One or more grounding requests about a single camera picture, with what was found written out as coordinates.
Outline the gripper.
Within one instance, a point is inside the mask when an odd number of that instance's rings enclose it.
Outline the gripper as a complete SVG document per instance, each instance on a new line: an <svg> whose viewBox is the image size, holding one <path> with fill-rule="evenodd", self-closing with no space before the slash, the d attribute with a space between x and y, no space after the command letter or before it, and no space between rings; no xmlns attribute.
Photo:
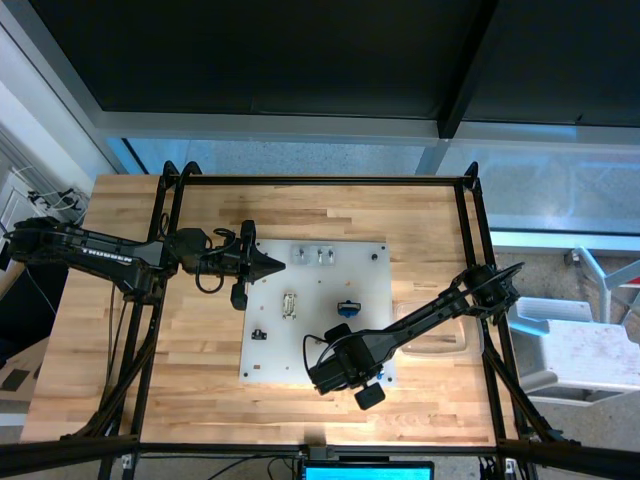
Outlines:
<svg viewBox="0 0 640 480"><path fill-rule="evenodd" d="M262 242L255 244L256 227L253 220L243 221L239 234L224 230L220 235L225 238L222 252L224 274L236 278L231 288L231 304L234 309L245 311L248 303L246 283L250 277L253 247L254 263L262 265L254 269L254 281L279 273L285 270L286 266L282 261L269 256L263 250L264 244Z"/></svg>
<svg viewBox="0 0 640 480"><path fill-rule="evenodd" d="M385 399L379 383L368 382L377 377L381 367L374 359L364 334L355 335L346 323L325 333L333 354L324 361L324 392L361 387L354 397L361 410L367 410Z"/></svg>

